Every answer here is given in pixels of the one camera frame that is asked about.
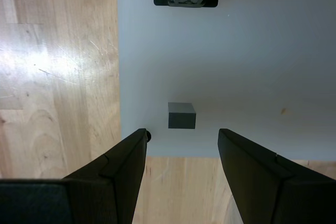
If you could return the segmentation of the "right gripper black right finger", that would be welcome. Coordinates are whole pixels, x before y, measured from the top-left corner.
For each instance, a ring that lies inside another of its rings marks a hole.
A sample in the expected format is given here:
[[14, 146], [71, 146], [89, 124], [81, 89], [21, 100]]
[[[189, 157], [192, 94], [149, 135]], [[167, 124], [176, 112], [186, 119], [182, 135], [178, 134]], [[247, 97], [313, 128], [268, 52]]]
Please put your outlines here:
[[335, 179], [229, 129], [218, 150], [243, 223], [335, 223]]

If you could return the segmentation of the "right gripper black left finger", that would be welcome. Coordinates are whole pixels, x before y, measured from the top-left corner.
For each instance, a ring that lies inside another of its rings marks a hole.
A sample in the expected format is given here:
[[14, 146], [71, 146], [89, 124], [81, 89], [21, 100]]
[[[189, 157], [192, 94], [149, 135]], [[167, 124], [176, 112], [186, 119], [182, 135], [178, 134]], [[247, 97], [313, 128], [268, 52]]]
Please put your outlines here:
[[74, 223], [132, 223], [146, 150], [147, 130], [138, 129], [64, 178]]

